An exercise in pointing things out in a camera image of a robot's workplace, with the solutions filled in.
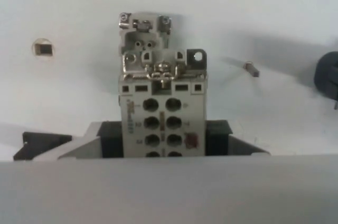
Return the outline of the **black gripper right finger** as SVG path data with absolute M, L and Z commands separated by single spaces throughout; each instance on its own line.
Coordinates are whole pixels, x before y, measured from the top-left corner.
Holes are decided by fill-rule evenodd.
M 206 121 L 206 155 L 207 156 L 253 156 L 270 155 L 254 144 L 234 136 L 227 120 Z

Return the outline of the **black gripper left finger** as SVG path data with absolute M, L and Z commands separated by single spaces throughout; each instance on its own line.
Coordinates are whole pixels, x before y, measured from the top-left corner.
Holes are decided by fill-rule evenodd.
M 81 136 L 57 134 L 57 158 L 100 159 L 123 157 L 121 122 L 93 122 Z

